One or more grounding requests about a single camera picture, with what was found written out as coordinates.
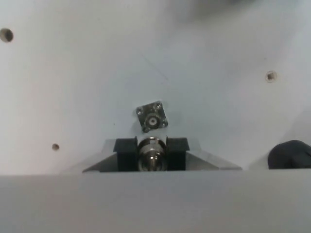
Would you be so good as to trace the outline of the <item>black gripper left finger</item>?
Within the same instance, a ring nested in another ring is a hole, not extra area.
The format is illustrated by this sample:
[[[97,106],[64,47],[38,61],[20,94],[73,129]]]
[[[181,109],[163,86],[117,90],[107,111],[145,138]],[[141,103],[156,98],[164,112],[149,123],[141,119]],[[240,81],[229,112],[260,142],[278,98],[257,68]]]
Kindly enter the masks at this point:
[[[103,148],[65,168],[63,173],[111,173],[138,171],[138,140],[117,138],[105,140]]]

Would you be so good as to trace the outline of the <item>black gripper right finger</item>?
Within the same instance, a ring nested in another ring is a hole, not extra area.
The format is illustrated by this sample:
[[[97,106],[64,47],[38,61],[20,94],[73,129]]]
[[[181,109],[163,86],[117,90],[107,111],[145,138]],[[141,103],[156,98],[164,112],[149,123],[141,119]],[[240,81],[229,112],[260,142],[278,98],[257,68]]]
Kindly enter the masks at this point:
[[[200,148],[185,137],[167,137],[168,171],[242,170],[242,167]]]

